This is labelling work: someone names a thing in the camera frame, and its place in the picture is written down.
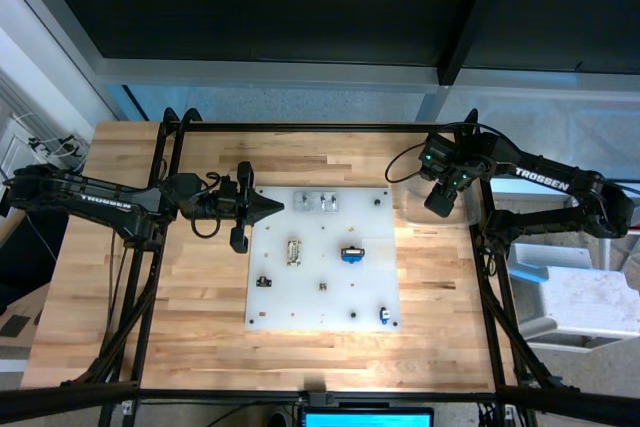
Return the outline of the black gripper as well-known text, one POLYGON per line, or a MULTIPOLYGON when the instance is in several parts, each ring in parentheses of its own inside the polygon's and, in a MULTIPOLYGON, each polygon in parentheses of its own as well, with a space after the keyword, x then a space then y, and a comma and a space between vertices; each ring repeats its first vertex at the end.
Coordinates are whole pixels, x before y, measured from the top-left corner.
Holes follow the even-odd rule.
POLYGON ((424 206, 439 217, 448 217, 460 190, 474 180, 475 165, 461 155, 461 147, 442 135, 429 135, 419 154, 419 176, 434 182, 424 206))
POLYGON ((284 210, 282 202, 265 197, 262 190, 253 190, 254 172, 247 161, 237 166, 236 181, 229 176, 221 179, 219 189, 219 217, 232 220, 235 226, 230 232, 230 246, 235 253, 246 253, 249 240, 245 229, 253 223, 284 210))

